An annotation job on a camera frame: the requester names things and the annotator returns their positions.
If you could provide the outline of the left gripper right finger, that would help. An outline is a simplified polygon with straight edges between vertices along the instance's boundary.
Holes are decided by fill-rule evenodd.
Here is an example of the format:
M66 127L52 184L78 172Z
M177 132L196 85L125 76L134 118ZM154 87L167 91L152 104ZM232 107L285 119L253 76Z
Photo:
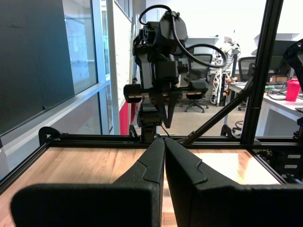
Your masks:
M241 185L166 139L166 176L180 227L300 227L300 184Z

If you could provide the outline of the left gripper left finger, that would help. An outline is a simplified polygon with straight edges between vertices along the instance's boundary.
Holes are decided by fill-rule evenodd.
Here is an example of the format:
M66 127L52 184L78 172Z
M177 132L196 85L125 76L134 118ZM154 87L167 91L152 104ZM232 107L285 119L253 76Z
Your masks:
M156 138L111 184L34 184L19 190L10 211L17 227L158 227L165 144Z

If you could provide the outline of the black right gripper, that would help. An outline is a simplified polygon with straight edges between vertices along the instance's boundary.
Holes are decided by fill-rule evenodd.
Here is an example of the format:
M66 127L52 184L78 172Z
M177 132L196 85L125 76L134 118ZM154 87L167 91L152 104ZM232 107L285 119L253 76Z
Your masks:
M142 88L140 84L124 86L124 97L128 103L138 103L143 98L149 98L159 111L161 119L167 128L170 128L176 103L182 99L183 95L203 97L208 91L208 83L205 81L190 81L186 87L163 88L155 86L151 88ZM168 115L164 100L168 102Z

